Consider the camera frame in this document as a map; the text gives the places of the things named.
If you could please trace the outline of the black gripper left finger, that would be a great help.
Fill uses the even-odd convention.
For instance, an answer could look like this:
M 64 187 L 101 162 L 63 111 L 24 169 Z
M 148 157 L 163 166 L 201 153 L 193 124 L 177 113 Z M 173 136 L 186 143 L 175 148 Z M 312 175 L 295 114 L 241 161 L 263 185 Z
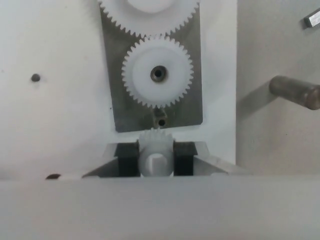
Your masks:
M 140 178 L 139 143 L 109 143 L 102 155 L 102 163 L 84 174 L 83 178 Z

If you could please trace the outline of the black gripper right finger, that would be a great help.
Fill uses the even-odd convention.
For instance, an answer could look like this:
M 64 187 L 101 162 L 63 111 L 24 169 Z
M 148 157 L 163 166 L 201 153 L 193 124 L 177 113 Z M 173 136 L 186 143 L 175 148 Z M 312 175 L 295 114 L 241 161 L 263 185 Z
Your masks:
M 174 176 L 246 175 L 247 170 L 210 153 L 204 141 L 173 143 Z

